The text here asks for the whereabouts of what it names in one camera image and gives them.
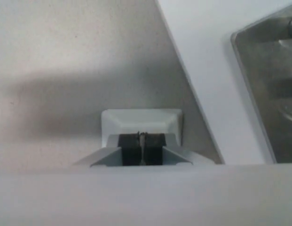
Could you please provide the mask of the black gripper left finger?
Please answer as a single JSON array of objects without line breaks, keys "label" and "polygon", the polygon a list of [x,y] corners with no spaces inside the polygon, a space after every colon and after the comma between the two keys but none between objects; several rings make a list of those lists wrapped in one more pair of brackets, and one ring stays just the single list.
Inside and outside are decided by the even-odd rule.
[{"label": "black gripper left finger", "polygon": [[139,166],[142,159],[139,134],[109,135],[104,147],[78,160],[75,167]]}]

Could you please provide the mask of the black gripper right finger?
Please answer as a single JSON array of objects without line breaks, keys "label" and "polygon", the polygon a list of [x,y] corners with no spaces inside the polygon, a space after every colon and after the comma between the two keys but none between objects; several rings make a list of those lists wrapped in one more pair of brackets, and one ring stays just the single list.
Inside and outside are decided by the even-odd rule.
[{"label": "black gripper right finger", "polygon": [[145,133],[143,162],[147,166],[191,164],[175,134]]}]

